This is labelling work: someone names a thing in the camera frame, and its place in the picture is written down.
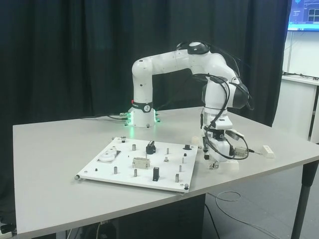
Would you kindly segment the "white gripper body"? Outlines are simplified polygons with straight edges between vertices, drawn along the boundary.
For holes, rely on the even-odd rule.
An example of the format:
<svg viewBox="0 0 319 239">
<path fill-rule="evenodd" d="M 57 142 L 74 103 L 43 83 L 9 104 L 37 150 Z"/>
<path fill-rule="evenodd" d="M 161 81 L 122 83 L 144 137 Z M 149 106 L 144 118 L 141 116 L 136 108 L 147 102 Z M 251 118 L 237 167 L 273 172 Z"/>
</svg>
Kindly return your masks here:
<svg viewBox="0 0 319 239">
<path fill-rule="evenodd" d="M 230 152 L 230 145 L 225 140 L 216 140 L 211 139 L 210 144 L 214 147 L 213 149 L 209 146 L 208 147 L 208 154 L 210 157 L 217 162 L 225 162 L 231 158 Z"/>
</svg>

